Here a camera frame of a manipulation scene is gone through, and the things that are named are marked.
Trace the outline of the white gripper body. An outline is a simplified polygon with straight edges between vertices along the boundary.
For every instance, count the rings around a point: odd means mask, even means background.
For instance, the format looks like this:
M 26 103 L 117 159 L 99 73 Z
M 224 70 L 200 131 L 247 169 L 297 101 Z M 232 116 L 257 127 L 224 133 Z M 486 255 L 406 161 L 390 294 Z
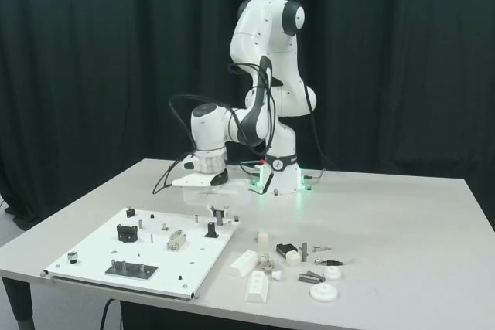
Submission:
M 195 206 L 243 206 L 250 202 L 248 188 L 240 183 L 183 188 L 183 199 Z

